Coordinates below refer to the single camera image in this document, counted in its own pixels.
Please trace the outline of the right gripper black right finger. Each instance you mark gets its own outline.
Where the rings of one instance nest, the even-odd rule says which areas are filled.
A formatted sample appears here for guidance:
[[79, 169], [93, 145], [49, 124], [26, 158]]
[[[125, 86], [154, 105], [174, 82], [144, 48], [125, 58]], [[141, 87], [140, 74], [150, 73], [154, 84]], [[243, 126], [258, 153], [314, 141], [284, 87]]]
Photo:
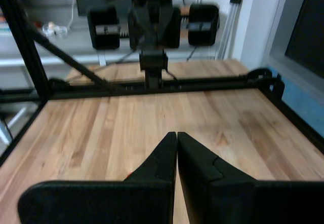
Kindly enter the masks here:
[[323, 182], [257, 180], [185, 132], [178, 167], [190, 223], [321, 223]]

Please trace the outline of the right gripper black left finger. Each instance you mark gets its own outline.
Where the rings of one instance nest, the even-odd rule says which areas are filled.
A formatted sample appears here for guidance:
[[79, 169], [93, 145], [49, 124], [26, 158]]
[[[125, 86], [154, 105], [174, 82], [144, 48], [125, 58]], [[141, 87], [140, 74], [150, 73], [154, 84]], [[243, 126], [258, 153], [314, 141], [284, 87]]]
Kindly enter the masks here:
[[19, 198], [22, 223], [172, 223], [177, 135], [122, 181], [43, 181]]

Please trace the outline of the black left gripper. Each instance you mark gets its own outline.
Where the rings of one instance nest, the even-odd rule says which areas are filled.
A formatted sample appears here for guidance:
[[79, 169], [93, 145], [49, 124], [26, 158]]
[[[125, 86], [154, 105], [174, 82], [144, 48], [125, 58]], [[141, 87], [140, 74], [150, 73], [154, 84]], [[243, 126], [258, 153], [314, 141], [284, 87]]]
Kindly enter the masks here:
[[[115, 50], [123, 35], [133, 50], [179, 48], [182, 15], [178, 7], [161, 4], [134, 6], [128, 12], [127, 27], [119, 22], [115, 7], [88, 12], [88, 25], [93, 48]], [[188, 43], [194, 47], [210, 47], [219, 29], [219, 8], [212, 4], [194, 4], [185, 23]]]

